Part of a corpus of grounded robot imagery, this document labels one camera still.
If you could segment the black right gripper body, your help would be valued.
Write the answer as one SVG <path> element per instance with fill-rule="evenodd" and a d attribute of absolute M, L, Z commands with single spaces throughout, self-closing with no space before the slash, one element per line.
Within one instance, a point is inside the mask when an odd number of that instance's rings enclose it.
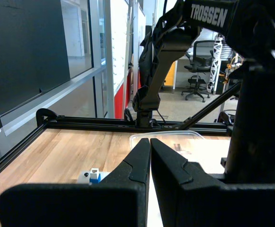
<path fill-rule="evenodd" d="M 237 183 L 275 183 L 275 132 L 233 128 L 225 178 Z"/>

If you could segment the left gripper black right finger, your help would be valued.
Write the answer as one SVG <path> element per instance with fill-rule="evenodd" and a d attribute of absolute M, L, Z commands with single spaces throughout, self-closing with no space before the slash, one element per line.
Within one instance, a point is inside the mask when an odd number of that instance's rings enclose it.
<path fill-rule="evenodd" d="M 151 172 L 166 227 L 275 227 L 275 184 L 226 184 L 158 139 Z"/>

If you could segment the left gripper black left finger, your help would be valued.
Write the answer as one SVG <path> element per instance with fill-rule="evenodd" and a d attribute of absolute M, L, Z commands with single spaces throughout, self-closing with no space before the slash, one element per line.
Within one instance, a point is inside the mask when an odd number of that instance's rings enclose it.
<path fill-rule="evenodd" d="M 29 183 L 0 195 L 3 227 L 144 227 L 151 146 L 141 139 L 101 182 Z"/>

